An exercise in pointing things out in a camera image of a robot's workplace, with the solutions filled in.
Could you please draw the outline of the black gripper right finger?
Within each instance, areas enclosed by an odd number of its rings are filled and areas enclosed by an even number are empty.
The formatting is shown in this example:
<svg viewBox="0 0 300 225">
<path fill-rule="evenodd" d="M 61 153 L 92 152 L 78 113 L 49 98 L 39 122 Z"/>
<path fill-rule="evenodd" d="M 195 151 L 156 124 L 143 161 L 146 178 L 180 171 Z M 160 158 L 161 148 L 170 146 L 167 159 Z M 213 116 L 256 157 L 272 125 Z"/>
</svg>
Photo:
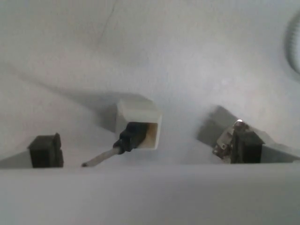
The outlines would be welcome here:
<svg viewBox="0 0 300 225">
<path fill-rule="evenodd" d="M 293 163 L 300 161 L 300 150 L 275 142 L 256 128 L 234 131 L 232 164 Z"/>
</svg>

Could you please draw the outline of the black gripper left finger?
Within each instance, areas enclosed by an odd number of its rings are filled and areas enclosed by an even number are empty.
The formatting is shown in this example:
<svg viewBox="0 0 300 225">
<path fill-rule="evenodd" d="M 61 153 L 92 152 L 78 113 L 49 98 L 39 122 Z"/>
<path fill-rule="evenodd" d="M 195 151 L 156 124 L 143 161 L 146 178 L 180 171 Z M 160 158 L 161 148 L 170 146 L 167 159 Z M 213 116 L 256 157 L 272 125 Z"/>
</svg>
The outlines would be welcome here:
<svg viewBox="0 0 300 225">
<path fill-rule="evenodd" d="M 59 133 L 38 135 L 27 147 L 0 155 L 1 168 L 62 168 L 64 166 Z"/>
</svg>

